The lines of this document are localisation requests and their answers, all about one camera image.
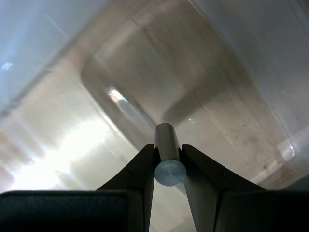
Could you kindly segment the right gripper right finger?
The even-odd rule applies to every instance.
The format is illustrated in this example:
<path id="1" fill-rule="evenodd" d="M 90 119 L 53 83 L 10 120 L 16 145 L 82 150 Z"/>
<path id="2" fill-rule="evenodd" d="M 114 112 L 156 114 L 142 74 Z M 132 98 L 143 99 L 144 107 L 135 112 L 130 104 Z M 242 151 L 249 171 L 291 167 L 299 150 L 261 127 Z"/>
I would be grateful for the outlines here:
<path id="1" fill-rule="evenodd" d="M 189 144 L 184 182 L 198 232 L 307 232 L 309 193 L 266 190 Z"/>

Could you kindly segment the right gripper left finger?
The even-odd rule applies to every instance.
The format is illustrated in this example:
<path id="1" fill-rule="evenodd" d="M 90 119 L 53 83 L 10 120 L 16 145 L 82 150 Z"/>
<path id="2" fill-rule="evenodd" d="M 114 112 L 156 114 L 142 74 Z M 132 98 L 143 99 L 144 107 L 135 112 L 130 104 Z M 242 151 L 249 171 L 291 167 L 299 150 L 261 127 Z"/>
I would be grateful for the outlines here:
<path id="1" fill-rule="evenodd" d="M 9 191 L 0 196 L 3 232 L 147 232 L 155 151 L 146 145 L 95 191 Z"/>

